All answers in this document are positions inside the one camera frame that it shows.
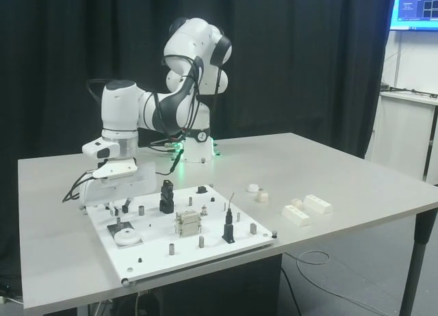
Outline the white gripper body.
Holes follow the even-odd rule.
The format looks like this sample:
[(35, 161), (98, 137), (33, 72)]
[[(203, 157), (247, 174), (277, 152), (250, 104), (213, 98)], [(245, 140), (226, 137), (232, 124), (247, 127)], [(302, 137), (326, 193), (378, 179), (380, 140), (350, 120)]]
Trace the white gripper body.
[(147, 195), (157, 187), (155, 171), (154, 162), (109, 161), (81, 184), (81, 204), (93, 207)]

